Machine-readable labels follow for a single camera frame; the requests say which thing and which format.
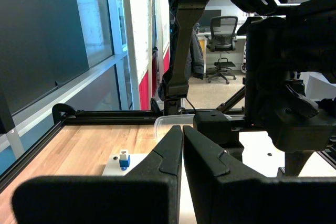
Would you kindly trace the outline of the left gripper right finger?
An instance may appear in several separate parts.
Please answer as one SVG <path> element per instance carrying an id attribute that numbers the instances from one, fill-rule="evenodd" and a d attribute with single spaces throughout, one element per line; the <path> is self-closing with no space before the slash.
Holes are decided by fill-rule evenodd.
<path id="1" fill-rule="evenodd" d="M 198 223 L 335 223 L 335 178 L 268 178 L 196 129 L 183 133 Z"/>

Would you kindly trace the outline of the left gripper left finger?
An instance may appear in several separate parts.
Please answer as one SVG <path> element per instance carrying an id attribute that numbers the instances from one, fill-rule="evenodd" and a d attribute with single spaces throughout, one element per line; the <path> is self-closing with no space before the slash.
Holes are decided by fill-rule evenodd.
<path id="1" fill-rule="evenodd" d="M 18 223 L 178 223 L 183 134 L 173 126 L 124 176 L 40 176 L 12 196 Z"/>

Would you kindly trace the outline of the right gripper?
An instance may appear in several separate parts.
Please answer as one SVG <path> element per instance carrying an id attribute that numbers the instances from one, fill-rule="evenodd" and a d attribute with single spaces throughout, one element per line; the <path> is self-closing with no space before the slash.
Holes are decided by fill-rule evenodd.
<path id="1" fill-rule="evenodd" d="M 245 79 L 245 116 L 237 123 L 223 112 L 197 112 L 194 127 L 216 144 L 235 144 L 233 127 L 255 126 L 264 129 L 273 145 L 285 153 L 285 175 L 299 175 L 299 155 L 292 146 L 300 144 L 300 133 L 310 125 L 319 125 L 319 102 L 308 99 L 300 79 L 284 75 L 263 77 L 248 73 Z"/>

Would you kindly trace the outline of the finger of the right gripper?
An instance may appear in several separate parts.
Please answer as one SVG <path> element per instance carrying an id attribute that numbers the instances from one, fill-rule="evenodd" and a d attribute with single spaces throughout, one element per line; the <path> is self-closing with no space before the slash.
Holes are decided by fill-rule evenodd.
<path id="1" fill-rule="evenodd" d="M 310 125 L 300 133 L 298 175 L 314 152 L 324 151 L 327 148 L 330 136 L 331 124 L 326 123 Z"/>

